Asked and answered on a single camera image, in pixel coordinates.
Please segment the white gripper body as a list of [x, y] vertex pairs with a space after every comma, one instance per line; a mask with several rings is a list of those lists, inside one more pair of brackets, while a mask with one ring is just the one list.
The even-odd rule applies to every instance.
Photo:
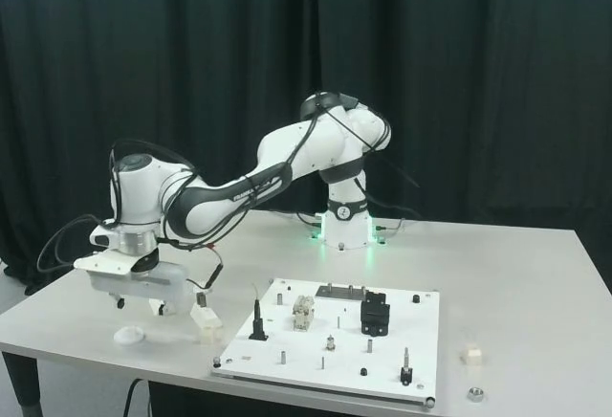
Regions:
[[88, 272], [88, 275], [95, 290], [115, 299], [155, 299], [164, 305], [165, 315], [188, 312], [188, 272], [182, 265], [160, 263], [146, 273], [117, 275]]

